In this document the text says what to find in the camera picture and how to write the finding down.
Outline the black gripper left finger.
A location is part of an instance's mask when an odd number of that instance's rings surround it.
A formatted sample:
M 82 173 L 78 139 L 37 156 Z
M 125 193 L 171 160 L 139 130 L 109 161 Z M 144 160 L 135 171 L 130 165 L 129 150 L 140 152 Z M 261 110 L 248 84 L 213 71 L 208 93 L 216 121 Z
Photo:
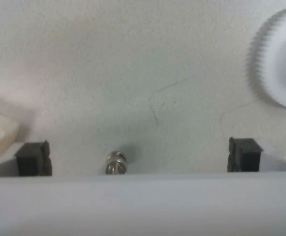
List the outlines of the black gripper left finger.
M 51 177 L 48 141 L 15 143 L 0 157 L 0 177 Z

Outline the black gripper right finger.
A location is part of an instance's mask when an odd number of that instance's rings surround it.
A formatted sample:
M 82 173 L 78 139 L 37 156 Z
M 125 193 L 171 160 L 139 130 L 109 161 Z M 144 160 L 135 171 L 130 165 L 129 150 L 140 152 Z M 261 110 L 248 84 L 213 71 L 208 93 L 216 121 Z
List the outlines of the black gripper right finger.
M 253 138 L 229 139 L 228 172 L 286 172 L 286 152 Z

